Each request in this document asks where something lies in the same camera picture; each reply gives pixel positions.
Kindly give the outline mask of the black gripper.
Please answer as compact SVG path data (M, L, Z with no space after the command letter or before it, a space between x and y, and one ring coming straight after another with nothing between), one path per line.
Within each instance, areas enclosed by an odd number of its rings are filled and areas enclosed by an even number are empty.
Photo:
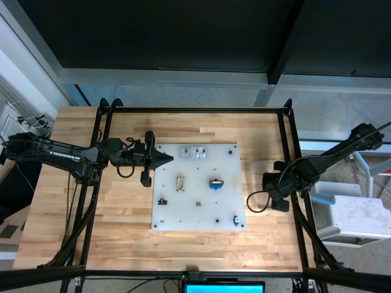
M275 179L275 173L263 174L263 182L267 183L263 186L263 190L271 193L271 207L275 211L288 212L290 210L289 201L285 198L295 191L297 177L294 168L296 164L296 161L290 163L276 161L274 170L278 171L277 178Z
M143 167L141 172L141 184L144 187L150 187L152 185L152 178L150 177L150 170L152 167L153 150L155 148L155 135L152 131L147 131L144 137L144 143L140 140L136 140L134 144L134 167ZM155 150L155 168L159 168L174 160L174 157Z

